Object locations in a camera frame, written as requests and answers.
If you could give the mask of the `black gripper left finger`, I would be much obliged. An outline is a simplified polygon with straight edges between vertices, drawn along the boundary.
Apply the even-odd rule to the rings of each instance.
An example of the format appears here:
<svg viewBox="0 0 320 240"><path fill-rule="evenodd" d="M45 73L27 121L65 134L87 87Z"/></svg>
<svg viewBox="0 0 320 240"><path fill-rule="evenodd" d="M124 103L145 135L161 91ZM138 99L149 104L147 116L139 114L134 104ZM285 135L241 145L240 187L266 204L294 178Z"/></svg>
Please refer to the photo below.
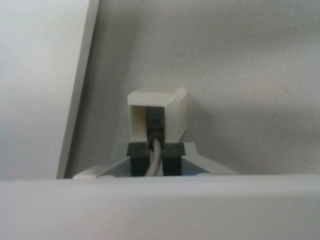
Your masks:
<svg viewBox="0 0 320 240"><path fill-rule="evenodd" d="M74 178L143 177L150 165L150 154L144 142L129 142L115 148L111 158L93 165Z"/></svg>

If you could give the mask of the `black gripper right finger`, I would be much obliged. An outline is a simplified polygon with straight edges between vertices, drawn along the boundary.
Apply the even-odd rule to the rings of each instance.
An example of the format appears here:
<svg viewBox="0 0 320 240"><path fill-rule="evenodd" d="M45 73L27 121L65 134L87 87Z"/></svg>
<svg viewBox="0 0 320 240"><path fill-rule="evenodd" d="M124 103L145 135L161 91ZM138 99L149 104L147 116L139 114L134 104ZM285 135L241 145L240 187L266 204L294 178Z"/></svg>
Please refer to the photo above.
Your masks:
<svg viewBox="0 0 320 240"><path fill-rule="evenodd" d="M237 172L198 153L193 142L167 143L162 152L164 176L236 175Z"/></svg>

